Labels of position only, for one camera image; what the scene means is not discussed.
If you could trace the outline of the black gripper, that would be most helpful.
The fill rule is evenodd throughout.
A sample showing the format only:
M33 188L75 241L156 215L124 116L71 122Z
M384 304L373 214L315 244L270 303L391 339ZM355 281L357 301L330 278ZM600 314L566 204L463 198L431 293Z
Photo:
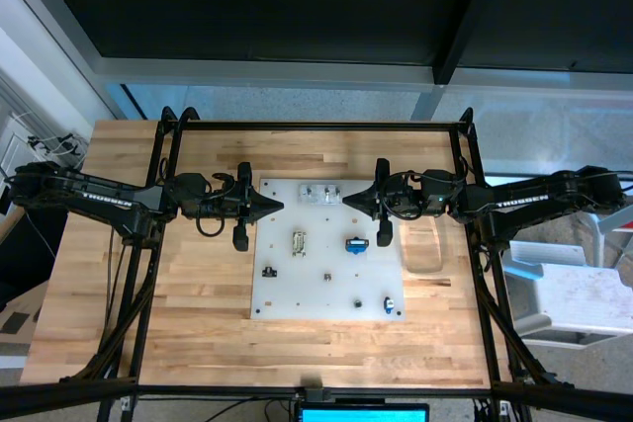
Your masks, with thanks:
M420 183L419 173L408 170L392 174L390 162L378 158L375 181L350 181L342 202L372 220L378 220L377 245L388 247L394 237L391 217L401 220L421 217L420 190L413 187Z
M256 223L265 216L282 211L284 205L282 202L261 195L252 186L252 169L249 162L238 164L236 178L227 173L214 173L212 177L222 182L222 186L213 193L213 213L220 222L220 227L212 236L216 237L222 234L226 220L234 218L236 225L232 232L233 247L236 251L247 251L249 238L246 225L249 220L250 207L251 222Z

